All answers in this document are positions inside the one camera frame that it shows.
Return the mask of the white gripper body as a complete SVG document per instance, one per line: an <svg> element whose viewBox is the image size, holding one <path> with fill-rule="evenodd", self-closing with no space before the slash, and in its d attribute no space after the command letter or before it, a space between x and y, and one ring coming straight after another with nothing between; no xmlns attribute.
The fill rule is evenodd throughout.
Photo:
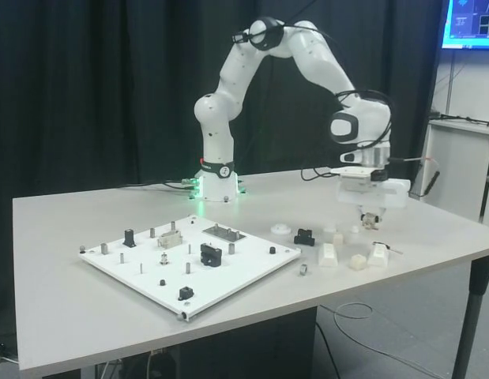
<svg viewBox="0 0 489 379"><path fill-rule="evenodd" d="M409 180L390 178L383 182L361 182L349 178L337 184L337 200L360 207L404 208Z"/></svg>

